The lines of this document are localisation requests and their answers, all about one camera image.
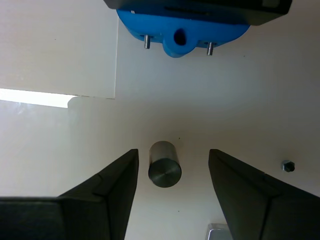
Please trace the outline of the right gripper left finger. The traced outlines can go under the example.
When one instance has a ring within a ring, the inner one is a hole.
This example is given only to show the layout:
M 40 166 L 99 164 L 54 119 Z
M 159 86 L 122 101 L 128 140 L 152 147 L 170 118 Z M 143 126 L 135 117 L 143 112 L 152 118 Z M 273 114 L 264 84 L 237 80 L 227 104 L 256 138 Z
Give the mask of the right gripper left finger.
M 123 240 L 137 188 L 131 149 L 57 197 L 1 197 L 2 240 Z

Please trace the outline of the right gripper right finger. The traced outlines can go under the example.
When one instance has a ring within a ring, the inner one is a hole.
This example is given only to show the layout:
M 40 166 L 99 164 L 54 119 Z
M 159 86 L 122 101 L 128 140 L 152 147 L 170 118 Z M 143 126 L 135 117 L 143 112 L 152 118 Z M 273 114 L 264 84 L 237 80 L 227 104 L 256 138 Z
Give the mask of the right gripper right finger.
M 221 151 L 209 151 L 214 191 L 235 240 L 318 240 L 320 198 Z

